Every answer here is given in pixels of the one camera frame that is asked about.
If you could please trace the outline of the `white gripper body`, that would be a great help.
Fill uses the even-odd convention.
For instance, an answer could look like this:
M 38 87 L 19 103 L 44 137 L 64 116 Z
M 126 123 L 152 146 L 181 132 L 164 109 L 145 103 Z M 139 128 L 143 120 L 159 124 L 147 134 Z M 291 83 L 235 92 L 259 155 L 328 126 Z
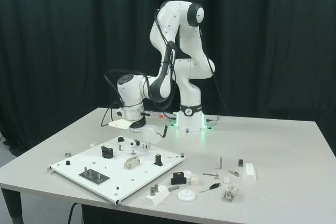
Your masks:
M 145 125 L 137 129 L 130 128 L 130 132 L 131 137 L 140 142 L 156 144 L 161 140 L 158 134 L 158 128 L 154 125 Z

